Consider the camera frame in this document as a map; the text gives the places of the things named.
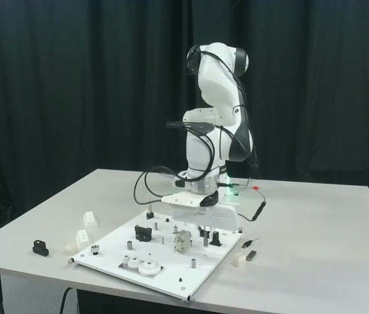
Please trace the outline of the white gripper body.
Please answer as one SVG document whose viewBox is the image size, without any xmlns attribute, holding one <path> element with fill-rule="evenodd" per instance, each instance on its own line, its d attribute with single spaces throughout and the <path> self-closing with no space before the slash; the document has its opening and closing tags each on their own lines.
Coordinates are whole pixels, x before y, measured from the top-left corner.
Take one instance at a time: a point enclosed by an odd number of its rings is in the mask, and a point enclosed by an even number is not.
<svg viewBox="0 0 369 314">
<path fill-rule="evenodd" d="M 218 228 L 221 230 L 237 230 L 239 228 L 238 203 L 223 202 L 212 207 L 185 207 L 173 205 L 171 214 L 174 220 Z"/>
</svg>

